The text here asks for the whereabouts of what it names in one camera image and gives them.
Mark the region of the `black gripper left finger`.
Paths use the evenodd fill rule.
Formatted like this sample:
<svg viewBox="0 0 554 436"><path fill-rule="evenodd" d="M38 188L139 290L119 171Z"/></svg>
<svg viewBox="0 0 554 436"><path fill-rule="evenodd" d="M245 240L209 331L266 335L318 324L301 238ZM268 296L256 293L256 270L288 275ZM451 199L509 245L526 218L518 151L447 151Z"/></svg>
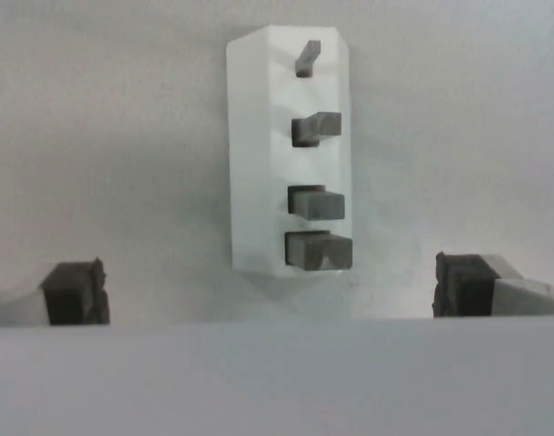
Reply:
<svg viewBox="0 0 554 436"><path fill-rule="evenodd" d="M45 263L0 290L0 327L108 325L110 303L100 258Z"/></svg>

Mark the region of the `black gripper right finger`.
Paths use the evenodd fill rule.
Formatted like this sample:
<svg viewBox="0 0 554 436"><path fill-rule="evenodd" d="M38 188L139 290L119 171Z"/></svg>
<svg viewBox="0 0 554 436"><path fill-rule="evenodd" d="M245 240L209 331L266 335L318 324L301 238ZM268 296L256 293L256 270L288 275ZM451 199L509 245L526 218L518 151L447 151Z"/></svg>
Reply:
<svg viewBox="0 0 554 436"><path fill-rule="evenodd" d="M554 315L554 285L523 277L496 254L436 255L433 316Z"/></svg>

